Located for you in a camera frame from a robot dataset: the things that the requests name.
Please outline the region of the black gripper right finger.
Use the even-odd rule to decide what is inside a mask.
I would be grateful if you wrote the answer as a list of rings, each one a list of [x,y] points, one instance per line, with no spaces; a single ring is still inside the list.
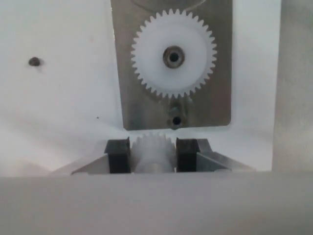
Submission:
[[[176,139],[177,172],[254,171],[214,151],[207,139]]]

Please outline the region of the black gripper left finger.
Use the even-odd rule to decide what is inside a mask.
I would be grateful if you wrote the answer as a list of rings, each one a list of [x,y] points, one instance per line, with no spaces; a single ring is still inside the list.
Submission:
[[[92,153],[81,157],[52,174],[125,174],[130,173],[130,139],[104,140]]]

